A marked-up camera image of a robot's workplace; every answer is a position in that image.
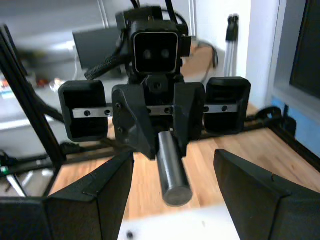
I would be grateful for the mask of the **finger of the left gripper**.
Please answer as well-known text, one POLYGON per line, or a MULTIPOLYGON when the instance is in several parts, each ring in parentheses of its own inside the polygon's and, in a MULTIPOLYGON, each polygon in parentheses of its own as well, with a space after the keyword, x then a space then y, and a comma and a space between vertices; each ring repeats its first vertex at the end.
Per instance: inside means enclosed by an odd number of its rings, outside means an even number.
POLYGON ((202 134, 205 98, 205 88, 200 82, 174 85, 173 129, 182 157, 187 155, 188 144, 202 134))
POLYGON ((116 85, 111 96, 116 140, 154 160, 157 154, 156 136, 143 87, 116 85))

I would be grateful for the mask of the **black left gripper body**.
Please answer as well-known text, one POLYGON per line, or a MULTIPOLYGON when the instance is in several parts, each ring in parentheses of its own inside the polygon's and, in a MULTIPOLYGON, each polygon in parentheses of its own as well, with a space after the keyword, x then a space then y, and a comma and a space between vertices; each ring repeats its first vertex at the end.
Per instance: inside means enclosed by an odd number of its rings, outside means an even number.
MULTIPOLYGON (((141 85, 156 141, 160 132, 170 131, 174 137, 174 89, 185 82, 182 75, 149 75, 131 77, 127 84, 141 85)), ((242 77, 213 77, 204 85, 205 103, 202 131, 218 137, 240 133, 245 126, 251 90, 242 77)), ((113 118, 113 104, 106 101, 100 80, 69 81, 59 91, 64 125, 69 139, 92 142, 108 134, 108 118, 113 118)))

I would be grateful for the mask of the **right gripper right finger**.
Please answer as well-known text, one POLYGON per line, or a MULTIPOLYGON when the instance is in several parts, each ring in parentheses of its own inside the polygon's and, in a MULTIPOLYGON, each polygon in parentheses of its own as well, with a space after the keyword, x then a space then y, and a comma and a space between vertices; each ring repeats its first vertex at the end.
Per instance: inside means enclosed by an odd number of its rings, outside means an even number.
POLYGON ((224 149, 214 155, 218 185, 242 240, 318 240, 320 194, 224 149))

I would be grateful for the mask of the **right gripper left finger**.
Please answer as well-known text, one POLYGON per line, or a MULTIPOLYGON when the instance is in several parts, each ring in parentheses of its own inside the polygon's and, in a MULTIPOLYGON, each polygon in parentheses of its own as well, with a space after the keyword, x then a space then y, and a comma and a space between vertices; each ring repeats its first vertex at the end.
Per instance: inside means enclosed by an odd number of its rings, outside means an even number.
POLYGON ((134 155, 113 157, 48 197, 2 197, 2 240, 116 240, 132 185, 134 155))

